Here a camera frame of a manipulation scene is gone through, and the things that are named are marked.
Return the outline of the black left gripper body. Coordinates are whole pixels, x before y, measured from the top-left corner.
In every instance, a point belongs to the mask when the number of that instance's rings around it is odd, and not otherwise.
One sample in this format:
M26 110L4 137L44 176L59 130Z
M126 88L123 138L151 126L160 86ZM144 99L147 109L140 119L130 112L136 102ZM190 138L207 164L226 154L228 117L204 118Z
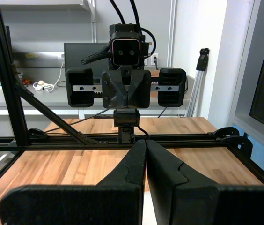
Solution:
M123 84L128 92L131 82L131 67L121 67ZM158 76L151 75L151 91L157 92L158 105L180 107L183 104L186 72L180 68L162 68ZM66 90L71 107L91 107L95 98L102 99L102 78L100 84L94 83L92 69L68 69L66 71Z

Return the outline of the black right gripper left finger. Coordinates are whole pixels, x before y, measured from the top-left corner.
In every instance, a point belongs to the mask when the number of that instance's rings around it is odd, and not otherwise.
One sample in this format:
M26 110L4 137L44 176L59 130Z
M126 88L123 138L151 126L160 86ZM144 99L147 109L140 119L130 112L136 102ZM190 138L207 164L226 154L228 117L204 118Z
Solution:
M137 141L96 185L25 185L0 201L5 225L140 225L146 142Z

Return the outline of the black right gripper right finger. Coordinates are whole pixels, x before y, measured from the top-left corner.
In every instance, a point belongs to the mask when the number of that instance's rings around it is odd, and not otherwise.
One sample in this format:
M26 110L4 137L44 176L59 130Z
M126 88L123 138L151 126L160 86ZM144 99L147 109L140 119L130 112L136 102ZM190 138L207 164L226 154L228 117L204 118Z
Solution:
M264 225L264 185L223 185L153 140L147 179L160 225Z

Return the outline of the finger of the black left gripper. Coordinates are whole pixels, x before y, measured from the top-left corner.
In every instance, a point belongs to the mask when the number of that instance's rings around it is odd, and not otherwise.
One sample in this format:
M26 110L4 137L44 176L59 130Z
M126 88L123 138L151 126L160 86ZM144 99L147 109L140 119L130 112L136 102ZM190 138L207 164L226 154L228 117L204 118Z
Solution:
M150 103L151 73L148 70L132 70L127 92L129 108L148 108Z
M102 76L103 107L107 109L127 108L127 91L121 71L107 70Z

